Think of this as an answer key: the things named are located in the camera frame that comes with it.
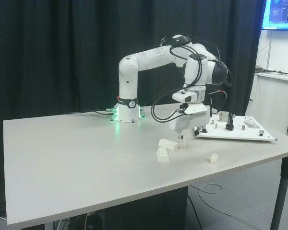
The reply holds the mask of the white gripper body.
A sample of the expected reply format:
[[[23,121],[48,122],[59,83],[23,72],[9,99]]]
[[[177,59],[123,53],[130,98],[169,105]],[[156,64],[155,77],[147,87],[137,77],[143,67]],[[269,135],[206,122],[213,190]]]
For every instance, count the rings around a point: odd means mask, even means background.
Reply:
[[[183,115],[170,121],[169,128],[175,132],[182,132],[183,130],[186,129],[202,127],[204,125],[207,125],[209,121],[210,121],[209,111],[199,114]]]

